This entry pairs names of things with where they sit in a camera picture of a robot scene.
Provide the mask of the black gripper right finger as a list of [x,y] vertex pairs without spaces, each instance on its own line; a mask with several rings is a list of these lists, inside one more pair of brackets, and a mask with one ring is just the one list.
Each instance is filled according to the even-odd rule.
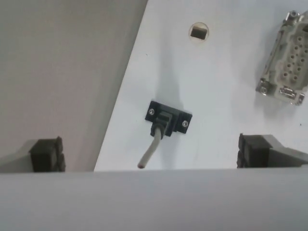
[[283,146],[273,135],[240,134],[237,168],[283,168],[308,165],[308,154]]

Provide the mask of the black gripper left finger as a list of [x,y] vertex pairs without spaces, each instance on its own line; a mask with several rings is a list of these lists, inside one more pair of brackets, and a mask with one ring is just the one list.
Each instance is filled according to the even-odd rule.
[[27,140],[15,153],[0,157],[1,173],[65,172],[63,139]]

